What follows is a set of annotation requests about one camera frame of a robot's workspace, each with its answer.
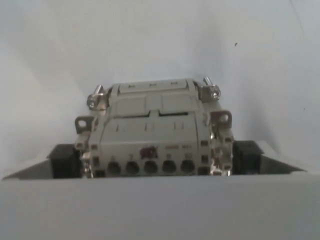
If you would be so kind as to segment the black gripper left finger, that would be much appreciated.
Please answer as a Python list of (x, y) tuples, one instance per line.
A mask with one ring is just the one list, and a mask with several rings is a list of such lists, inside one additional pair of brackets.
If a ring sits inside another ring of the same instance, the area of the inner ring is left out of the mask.
[(1, 179), (79, 179), (80, 152), (73, 144), (57, 144), (33, 159), (0, 171)]

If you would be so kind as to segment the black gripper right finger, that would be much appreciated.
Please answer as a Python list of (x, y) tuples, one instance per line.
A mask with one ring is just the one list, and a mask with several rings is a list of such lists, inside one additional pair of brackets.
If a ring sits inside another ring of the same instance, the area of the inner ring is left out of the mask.
[(277, 153), (265, 141), (236, 140), (232, 145), (234, 175), (288, 175), (307, 172), (308, 166)]

